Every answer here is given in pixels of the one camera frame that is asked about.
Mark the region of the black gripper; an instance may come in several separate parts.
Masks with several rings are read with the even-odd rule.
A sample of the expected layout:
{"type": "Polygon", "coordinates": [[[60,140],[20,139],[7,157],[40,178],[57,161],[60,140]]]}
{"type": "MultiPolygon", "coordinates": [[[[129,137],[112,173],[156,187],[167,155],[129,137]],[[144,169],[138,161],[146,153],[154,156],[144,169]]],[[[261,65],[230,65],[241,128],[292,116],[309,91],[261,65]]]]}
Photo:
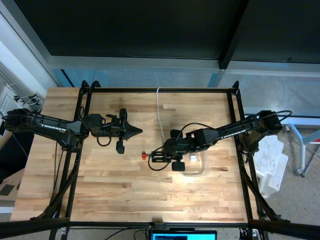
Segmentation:
{"type": "Polygon", "coordinates": [[[112,122],[104,128],[104,133],[109,138],[109,141],[107,144],[102,144],[102,147],[109,146],[112,138],[117,137],[118,141],[116,142],[116,151],[118,154],[124,154],[124,139],[129,140],[130,138],[143,133],[142,129],[129,124],[127,118],[127,110],[125,108],[121,108],[119,111],[119,118],[115,117],[115,120],[112,120],[112,122]]]}
{"type": "Polygon", "coordinates": [[[182,159],[187,147],[188,139],[183,138],[182,132],[176,129],[171,130],[170,138],[164,143],[163,153],[168,162],[171,163],[172,171],[184,172],[186,170],[182,159]]]}

